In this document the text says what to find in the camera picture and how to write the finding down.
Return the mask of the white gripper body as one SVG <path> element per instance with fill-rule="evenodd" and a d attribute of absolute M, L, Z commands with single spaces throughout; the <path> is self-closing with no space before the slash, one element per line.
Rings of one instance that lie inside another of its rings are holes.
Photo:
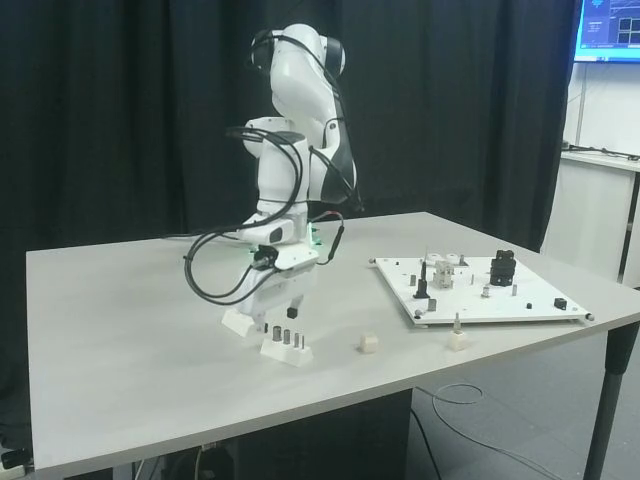
<path fill-rule="evenodd" d="M 316 281 L 316 269 L 307 266 L 300 269 L 278 271 L 276 269 L 254 270 L 243 282 L 238 311 L 253 319 L 259 312 L 286 306 L 297 296 L 310 293 Z"/>

